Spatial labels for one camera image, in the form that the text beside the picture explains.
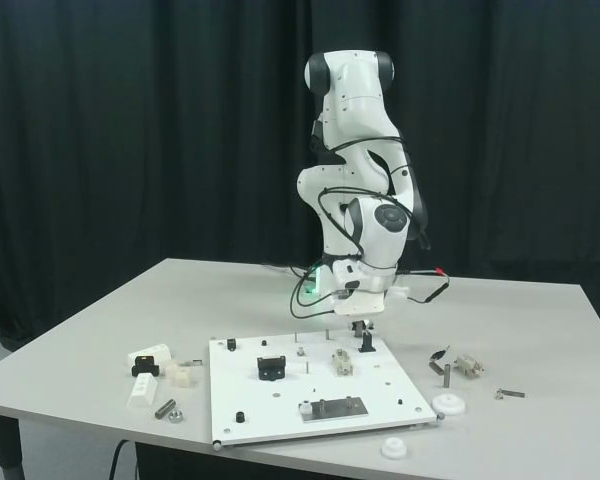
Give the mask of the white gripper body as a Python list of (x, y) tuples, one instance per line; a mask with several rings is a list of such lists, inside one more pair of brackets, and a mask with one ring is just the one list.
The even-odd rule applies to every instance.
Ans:
[(380, 314), (385, 310), (388, 300), (397, 298), (405, 300), (410, 294), (410, 288), (391, 286), (384, 293), (373, 293), (354, 290), (352, 293), (338, 291), (332, 295), (334, 313), (340, 316), (368, 316)]

